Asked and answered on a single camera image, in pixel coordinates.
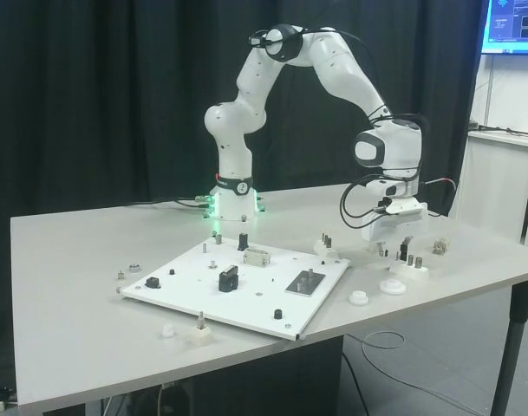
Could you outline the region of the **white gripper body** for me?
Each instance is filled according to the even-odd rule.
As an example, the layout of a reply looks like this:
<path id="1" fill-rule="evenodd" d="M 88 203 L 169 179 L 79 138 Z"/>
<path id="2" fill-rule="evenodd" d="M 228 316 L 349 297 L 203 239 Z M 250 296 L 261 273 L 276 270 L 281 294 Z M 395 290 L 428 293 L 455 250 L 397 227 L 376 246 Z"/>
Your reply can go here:
<path id="1" fill-rule="evenodd" d="M 367 242 L 386 242 L 391 238 L 415 237 L 427 230 L 427 203 L 391 201 L 375 208 L 362 220 L 362 237 Z"/>

